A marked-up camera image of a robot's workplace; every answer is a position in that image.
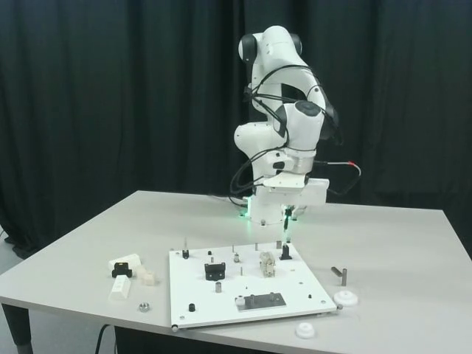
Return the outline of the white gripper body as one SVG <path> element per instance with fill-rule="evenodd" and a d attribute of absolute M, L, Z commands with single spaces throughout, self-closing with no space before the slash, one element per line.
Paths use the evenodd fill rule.
<path fill-rule="evenodd" d="M 263 203 L 295 206 L 324 205 L 329 180 L 304 174 L 279 173 L 263 182 Z"/>

